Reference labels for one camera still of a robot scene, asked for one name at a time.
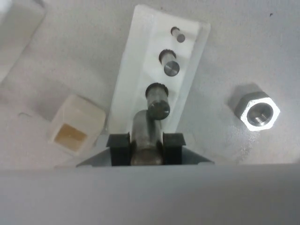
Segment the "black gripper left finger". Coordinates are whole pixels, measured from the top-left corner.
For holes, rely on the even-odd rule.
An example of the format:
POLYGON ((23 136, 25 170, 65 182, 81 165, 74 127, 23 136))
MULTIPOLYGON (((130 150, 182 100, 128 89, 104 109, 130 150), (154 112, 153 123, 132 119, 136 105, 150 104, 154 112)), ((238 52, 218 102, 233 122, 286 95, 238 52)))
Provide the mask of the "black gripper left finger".
POLYGON ((104 151, 76 166, 130 166, 130 134, 110 134, 104 151))

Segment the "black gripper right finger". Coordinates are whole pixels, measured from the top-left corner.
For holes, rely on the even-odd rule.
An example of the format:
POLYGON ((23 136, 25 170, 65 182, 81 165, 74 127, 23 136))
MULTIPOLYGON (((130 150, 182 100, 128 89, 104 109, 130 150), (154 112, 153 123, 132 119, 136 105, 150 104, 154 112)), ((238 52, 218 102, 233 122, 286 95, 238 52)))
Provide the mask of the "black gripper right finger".
POLYGON ((163 133, 163 158, 165 165, 198 165, 215 162, 186 147, 182 133, 163 133))

